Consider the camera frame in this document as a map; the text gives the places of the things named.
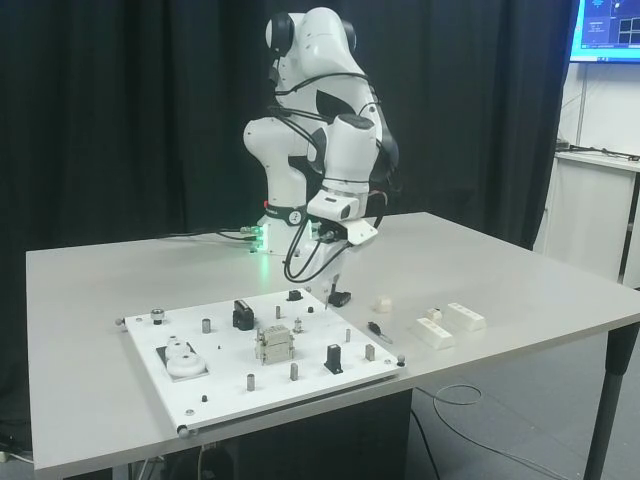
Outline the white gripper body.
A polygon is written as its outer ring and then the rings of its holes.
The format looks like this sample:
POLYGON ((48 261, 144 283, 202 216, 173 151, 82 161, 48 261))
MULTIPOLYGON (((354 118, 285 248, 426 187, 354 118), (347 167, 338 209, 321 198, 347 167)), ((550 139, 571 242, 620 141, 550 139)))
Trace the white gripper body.
POLYGON ((346 241, 319 243, 305 272, 305 285, 315 292, 329 292, 336 276, 340 276, 346 241))

